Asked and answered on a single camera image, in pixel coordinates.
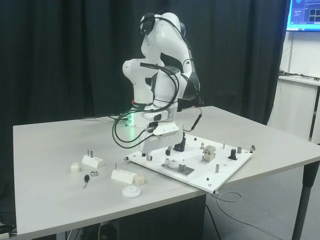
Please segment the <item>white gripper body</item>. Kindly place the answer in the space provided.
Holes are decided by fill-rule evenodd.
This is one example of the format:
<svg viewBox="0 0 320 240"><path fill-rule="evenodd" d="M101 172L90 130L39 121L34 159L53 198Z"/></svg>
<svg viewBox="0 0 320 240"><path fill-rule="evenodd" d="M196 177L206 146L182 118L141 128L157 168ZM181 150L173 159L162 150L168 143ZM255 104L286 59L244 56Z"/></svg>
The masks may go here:
<svg viewBox="0 0 320 240"><path fill-rule="evenodd" d="M151 152L161 148L174 146L181 143L183 140L183 131L165 133L162 135L153 135L151 132L144 132L139 137L139 151L142 153Z"/></svg>

